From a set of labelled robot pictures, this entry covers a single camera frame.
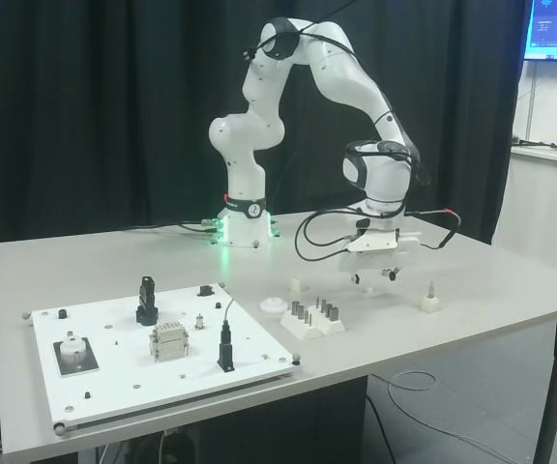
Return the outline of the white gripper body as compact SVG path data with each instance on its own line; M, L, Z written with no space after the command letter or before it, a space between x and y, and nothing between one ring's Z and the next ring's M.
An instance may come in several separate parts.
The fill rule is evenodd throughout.
M420 238L420 232L366 231L347 244L338 269L350 275L371 270L396 272L414 261Z

